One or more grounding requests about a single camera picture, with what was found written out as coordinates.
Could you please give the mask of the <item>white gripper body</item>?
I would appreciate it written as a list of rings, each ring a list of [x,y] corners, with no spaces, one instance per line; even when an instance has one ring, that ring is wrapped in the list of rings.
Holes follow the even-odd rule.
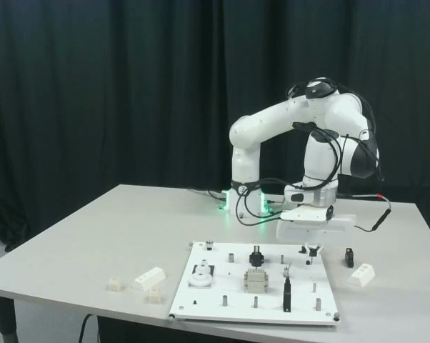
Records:
[[[290,244],[336,244],[345,242],[354,228],[356,215],[334,215],[322,222],[283,221],[276,228],[276,238]]]

